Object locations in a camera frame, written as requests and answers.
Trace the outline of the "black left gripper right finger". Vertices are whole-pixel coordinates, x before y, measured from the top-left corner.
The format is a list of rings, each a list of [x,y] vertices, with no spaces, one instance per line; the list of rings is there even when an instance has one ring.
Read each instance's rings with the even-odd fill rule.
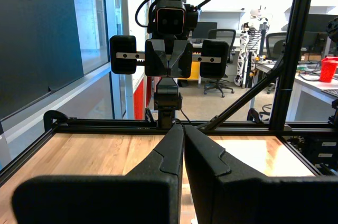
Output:
[[[195,127],[185,134],[198,223],[337,223],[336,177],[268,177]]]

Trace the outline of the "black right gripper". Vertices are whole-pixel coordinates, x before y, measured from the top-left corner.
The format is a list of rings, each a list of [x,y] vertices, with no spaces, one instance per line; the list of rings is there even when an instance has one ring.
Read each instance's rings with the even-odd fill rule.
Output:
[[[200,76],[223,78],[229,44],[222,40],[204,40],[197,49],[189,40],[148,39],[145,51],[138,52],[136,38],[114,35],[110,38],[111,69],[115,74],[133,74],[144,66],[149,77],[189,78],[193,62],[200,63]]]

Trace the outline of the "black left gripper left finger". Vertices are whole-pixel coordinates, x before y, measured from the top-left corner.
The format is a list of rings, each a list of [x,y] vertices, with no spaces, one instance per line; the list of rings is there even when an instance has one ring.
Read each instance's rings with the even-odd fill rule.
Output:
[[[21,183],[18,223],[179,223],[184,130],[174,125],[124,176],[46,175]]]

